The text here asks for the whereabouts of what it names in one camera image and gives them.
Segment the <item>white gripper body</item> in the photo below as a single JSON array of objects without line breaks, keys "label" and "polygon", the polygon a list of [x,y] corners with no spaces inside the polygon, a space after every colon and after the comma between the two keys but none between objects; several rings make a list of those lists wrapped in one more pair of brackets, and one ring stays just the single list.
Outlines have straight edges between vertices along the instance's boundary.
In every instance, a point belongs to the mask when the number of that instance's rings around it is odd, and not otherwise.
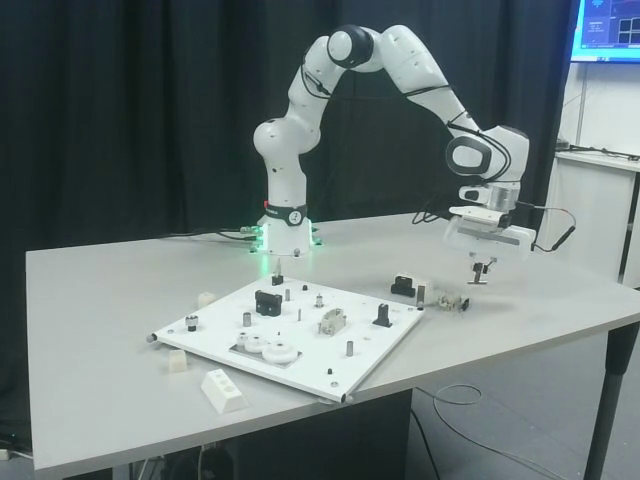
[{"label": "white gripper body", "polygon": [[515,225],[498,228],[471,221],[451,221],[444,242],[452,248],[489,259],[526,259],[533,231]]}]

